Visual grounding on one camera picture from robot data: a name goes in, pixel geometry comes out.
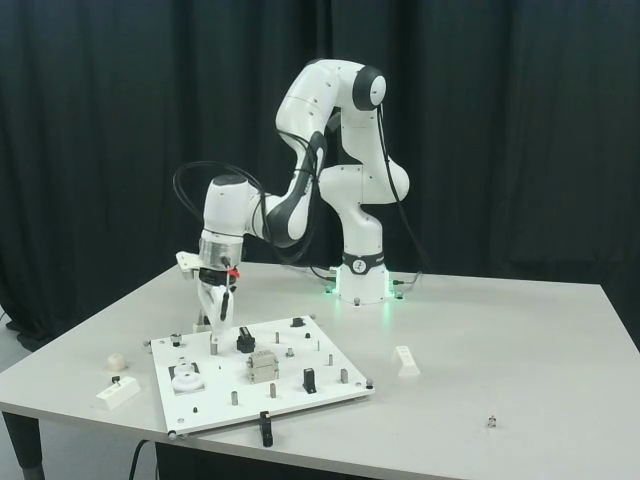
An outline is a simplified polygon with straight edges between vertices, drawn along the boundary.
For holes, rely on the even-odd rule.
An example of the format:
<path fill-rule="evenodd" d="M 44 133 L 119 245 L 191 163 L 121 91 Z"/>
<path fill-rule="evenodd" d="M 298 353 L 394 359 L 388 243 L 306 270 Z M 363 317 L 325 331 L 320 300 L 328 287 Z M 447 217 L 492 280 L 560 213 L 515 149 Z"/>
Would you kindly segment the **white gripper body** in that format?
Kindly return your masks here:
<path fill-rule="evenodd" d="M 198 282 L 197 293 L 213 332 L 225 332 L 233 326 L 233 294 L 229 288 Z"/>

